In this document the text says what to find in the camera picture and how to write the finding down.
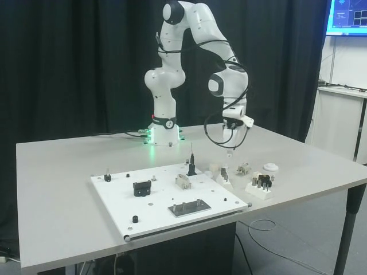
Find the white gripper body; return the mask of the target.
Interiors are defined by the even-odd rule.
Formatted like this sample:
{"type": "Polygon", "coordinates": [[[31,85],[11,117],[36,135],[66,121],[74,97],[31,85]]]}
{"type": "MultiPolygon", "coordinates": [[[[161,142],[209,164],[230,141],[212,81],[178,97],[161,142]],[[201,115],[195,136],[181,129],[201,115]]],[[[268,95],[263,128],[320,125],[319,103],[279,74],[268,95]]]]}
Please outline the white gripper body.
{"type": "Polygon", "coordinates": [[[237,127],[235,129],[224,128],[222,146],[229,150],[235,150],[237,147],[241,146],[246,135],[246,126],[237,127]]]}

